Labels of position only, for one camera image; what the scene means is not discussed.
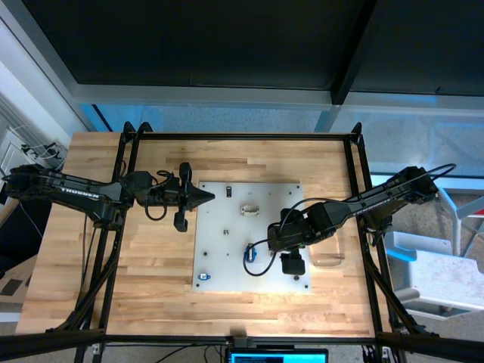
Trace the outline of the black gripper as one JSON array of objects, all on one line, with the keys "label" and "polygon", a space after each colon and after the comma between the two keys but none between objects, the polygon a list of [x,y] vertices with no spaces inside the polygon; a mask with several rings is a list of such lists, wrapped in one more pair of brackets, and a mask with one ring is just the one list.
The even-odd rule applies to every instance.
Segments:
[{"label": "black gripper", "polygon": [[281,211],[281,220],[268,226],[268,248],[280,254],[285,275],[304,275],[306,263],[299,250],[308,246],[312,231],[300,211]]},{"label": "black gripper", "polygon": [[188,221],[185,218],[186,210],[193,210],[200,205],[215,199],[215,195],[191,184],[192,168],[189,163],[181,163],[178,177],[172,176],[165,189],[165,202],[167,206],[174,206],[178,211],[174,215],[174,226],[179,232],[188,230]]}]

